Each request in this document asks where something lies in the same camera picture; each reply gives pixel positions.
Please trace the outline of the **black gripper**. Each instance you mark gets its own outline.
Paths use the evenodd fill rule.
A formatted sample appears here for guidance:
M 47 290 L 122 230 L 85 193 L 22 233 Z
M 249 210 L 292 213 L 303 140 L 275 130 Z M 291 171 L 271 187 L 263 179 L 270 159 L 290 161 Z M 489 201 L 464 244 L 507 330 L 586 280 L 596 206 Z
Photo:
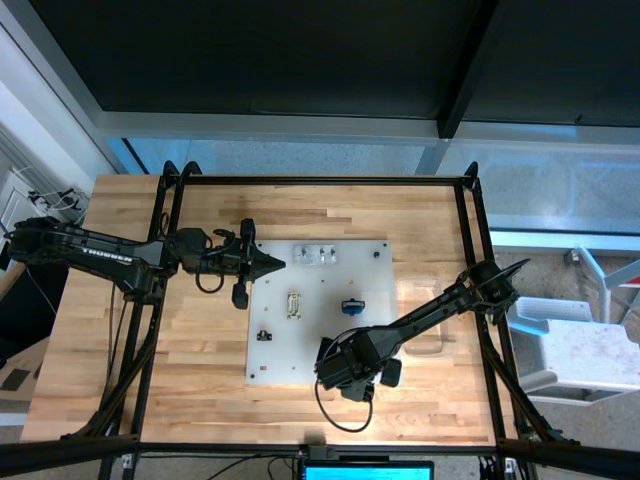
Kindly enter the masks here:
M 241 221 L 238 236 L 224 229 L 217 229 L 214 234 L 223 237 L 224 241 L 221 245 L 205 249 L 199 259 L 199 275 L 216 275 L 219 283 L 213 289 L 207 289 L 199 283 L 199 290 L 208 295 L 216 294 L 224 287 L 227 276 L 235 276 L 237 281 L 232 288 L 232 304 L 236 309 L 247 309 L 249 295 L 246 284 L 250 280 L 250 271 L 251 281 L 256 282 L 283 270 L 286 264 L 255 246 L 256 228 L 252 219 Z
M 402 362 L 396 358 L 388 360 L 381 371 L 379 383 L 390 388 L 399 385 L 402 373 Z

